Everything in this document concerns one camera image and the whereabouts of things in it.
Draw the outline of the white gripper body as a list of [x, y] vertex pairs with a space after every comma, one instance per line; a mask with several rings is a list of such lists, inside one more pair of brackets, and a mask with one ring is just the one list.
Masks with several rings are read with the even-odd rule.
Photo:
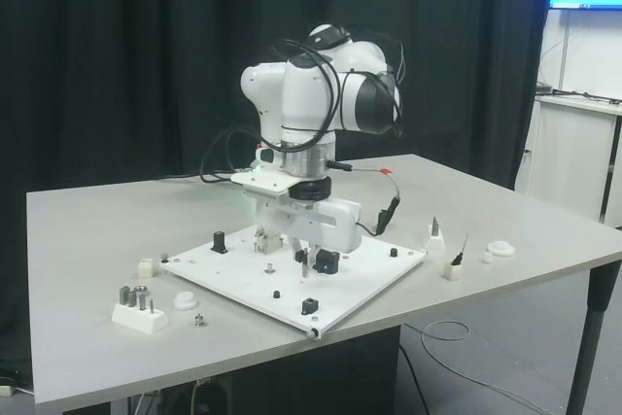
[[354, 251], [362, 243], [357, 227], [361, 205], [343, 199], [277, 204], [258, 201], [258, 225], [285, 235], [288, 242], [334, 251]]

